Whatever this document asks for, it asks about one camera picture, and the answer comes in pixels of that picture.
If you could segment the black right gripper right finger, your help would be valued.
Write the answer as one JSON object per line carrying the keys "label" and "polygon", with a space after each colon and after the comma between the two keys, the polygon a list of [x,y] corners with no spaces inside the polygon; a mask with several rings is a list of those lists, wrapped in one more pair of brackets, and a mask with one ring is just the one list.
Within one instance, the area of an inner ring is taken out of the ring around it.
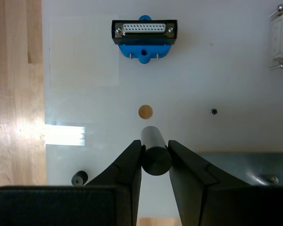
{"label": "black right gripper right finger", "polygon": [[169,171],[184,226],[283,225],[283,186],[252,186],[175,140]]}

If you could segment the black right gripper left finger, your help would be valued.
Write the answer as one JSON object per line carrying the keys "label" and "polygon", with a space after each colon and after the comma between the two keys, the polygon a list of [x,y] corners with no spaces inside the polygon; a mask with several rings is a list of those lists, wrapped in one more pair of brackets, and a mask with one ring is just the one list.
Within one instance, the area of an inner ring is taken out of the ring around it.
{"label": "black right gripper left finger", "polygon": [[141,156],[135,140],[84,186],[1,186],[0,226],[134,226]]}

